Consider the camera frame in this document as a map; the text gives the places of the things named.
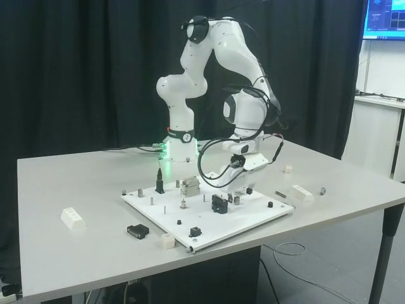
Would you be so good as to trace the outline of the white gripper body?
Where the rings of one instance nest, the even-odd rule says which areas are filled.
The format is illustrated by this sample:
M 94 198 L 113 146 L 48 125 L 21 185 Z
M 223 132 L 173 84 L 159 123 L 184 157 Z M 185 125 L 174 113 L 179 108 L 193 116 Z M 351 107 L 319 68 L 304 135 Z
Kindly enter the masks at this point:
M 242 167 L 228 168 L 218 179 L 218 186 L 221 186 L 220 190 L 225 193 L 243 191 L 248 186 L 245 170 Z

